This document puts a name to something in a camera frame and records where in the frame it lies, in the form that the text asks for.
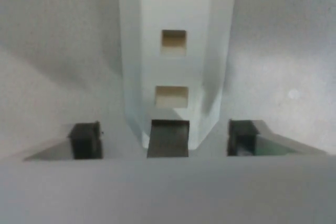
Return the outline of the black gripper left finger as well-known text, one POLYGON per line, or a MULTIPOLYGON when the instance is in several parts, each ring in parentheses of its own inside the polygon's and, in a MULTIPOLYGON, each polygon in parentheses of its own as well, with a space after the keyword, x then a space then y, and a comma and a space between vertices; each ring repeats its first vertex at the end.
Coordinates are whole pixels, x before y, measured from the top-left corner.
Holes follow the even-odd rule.
POLYGON ((25 161, 73 161, 103 158, 102 130, 99 121, 76 123, 64 140, 34 151, 25 161))

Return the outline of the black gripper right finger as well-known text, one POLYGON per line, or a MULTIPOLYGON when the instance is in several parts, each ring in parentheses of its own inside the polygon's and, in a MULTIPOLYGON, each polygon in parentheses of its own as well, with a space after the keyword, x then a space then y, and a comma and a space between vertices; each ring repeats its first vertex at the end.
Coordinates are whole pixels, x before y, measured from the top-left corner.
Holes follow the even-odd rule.
POLYGON ((229 120, 227 155, 327 155, 327 152, 276 134, 263 120, 229 120))

